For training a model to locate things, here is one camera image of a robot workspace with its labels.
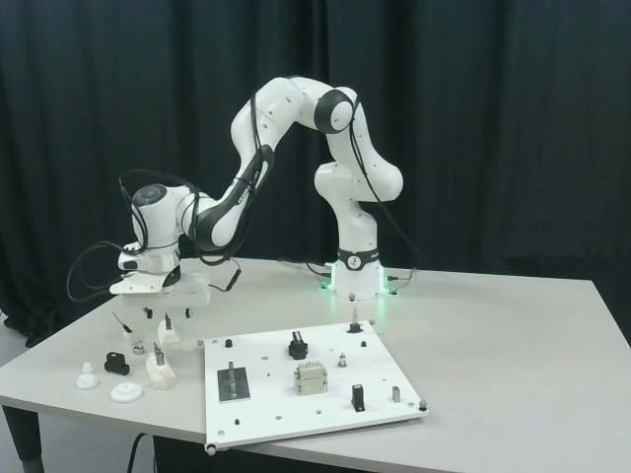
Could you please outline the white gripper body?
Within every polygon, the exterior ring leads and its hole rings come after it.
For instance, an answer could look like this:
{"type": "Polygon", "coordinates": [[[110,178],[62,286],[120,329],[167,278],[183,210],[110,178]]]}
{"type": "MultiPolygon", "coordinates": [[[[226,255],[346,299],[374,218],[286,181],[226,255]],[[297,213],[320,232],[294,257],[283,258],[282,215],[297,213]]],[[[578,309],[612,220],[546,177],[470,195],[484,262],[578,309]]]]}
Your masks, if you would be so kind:
{"type": "Polygon", "coordinates": [[[209,279],[201,273],[182,273],[180,279],[165,288],[159,283],[166,278],[140,273],[120,283],[120,297],[124,304],[151,309],[200,307],[210,302],[209,279]]]}

